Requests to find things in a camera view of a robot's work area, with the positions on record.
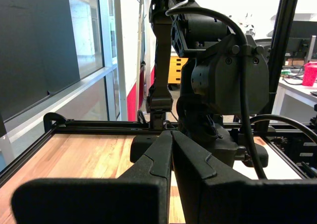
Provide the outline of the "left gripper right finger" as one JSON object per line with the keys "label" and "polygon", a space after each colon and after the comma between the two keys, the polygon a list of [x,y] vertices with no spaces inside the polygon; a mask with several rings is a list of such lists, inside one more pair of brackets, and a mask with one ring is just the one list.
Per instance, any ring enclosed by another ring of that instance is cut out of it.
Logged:
{"label": "left gripper right finger", "polygon": [[314,179],[252,180],[179,131],[173,168],[188,224],[314,224]]}

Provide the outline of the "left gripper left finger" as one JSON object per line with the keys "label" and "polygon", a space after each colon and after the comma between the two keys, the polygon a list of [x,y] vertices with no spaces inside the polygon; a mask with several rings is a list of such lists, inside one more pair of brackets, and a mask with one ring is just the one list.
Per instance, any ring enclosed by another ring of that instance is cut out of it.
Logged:
{"label": "left gripper left finger", "polygon": [[115,179],[43,178],[20,185],[11,207],[19,224],[166,224],[172,134],[164,131]]}

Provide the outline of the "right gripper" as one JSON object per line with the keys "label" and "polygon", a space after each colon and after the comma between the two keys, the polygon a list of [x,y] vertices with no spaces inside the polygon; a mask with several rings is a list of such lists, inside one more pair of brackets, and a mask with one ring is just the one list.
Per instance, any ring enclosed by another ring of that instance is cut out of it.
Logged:
{"label": "right gripper", "polygon": [[174,134],[173,161],[174,169],[232,169],[234,162],[242,160],[248,167],[267,167],[268,153],[265,148],[254,144],[247,146],[244,134],[237,136],[238,146],[221,124],[189,123],[178,126],[183,133]]}

